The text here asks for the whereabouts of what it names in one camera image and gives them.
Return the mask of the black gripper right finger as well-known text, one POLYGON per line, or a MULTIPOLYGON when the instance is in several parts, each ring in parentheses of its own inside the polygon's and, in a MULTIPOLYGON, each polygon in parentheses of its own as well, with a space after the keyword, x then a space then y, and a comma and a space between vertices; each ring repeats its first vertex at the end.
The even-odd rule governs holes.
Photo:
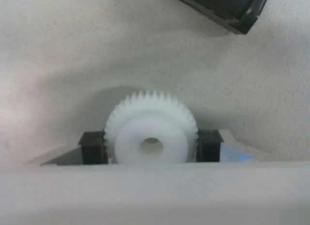
POLYGON ((262 161, 263 152, 237 142, 227 129, 199 130, 197 162, 262 161))

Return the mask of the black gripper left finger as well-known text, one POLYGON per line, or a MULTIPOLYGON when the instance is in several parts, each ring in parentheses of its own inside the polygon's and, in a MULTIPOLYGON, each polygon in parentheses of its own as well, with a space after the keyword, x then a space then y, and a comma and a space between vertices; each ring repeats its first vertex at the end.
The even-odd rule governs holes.
POLYGON ((28 165, 107 165, 103 132, 84 132, 75 146, 59 147, 26 162, 28 165))

